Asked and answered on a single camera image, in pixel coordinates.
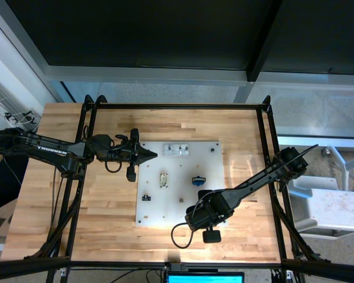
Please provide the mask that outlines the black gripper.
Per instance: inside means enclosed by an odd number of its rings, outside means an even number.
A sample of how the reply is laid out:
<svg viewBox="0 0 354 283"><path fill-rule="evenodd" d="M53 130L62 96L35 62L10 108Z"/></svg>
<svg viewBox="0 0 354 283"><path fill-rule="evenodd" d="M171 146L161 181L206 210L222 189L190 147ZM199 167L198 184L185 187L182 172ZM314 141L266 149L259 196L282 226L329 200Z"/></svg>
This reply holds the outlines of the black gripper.
<svg viewBox="0 0 354 283"><path fill-rule="evenodd" d="M217 226L224 221L224 216L219 215L210 203L190 206L186 209L185 222L191 231Z"/></svg>
<svg viewBox="0 0 354 283"><path fill-rule="evenodd" d="M109 173L118 173L122 168L122 163L126 162L129 164L126 169L126 178L129 182L135 182L135 166L137 165L139 147L141 154L145 154L139 156L139 165L157 158L157 153L151 151L146 143L142 143L140 146L138 129L131 129L129 138L122 134L115 135L115 138L121 140L121 142L117 145L114 144L107 152L106 170ZM108 162L118 163L118 169L110 170Z"/></svg>

